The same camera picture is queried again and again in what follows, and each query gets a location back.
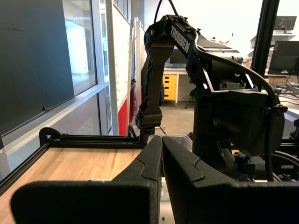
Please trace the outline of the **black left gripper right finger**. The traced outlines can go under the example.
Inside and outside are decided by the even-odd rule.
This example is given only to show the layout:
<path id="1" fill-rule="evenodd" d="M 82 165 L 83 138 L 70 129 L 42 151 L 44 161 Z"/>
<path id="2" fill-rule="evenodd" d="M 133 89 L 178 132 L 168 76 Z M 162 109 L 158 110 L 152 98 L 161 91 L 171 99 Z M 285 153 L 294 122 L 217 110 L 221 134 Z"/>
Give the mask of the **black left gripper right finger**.
<path id="1" fill-rule="evenodd" d="M 296 182 L 236 182 L 170 137 L 163 167 L 177 224 L 296 224 Z"/>

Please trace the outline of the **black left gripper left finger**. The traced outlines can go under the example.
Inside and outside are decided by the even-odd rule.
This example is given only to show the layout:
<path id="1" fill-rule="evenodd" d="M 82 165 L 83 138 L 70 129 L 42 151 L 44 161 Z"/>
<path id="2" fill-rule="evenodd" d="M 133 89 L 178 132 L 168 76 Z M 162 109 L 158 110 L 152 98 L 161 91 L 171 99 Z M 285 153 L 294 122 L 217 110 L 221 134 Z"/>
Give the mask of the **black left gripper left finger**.
<path id="1" fill-rule="evenodd" d="M 162 138 L 154 137 L 109 182 L 32 182 L 10 201 L 18 224 L 157 224 Z"/>

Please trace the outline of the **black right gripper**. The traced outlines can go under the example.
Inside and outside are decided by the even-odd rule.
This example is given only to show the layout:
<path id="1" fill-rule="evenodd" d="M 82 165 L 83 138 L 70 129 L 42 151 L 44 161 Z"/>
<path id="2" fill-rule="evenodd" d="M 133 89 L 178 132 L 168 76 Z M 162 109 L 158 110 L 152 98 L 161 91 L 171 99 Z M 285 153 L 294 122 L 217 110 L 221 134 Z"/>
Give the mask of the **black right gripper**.
<path id="1" fill-rule="evenodd" d="M 287 110 L 262 92 L 201 96 L 194 104 L 193 153 L 220 172 L 232 170 L 230 146 L 248 157 L 272 154 L 282 143 Z"/>

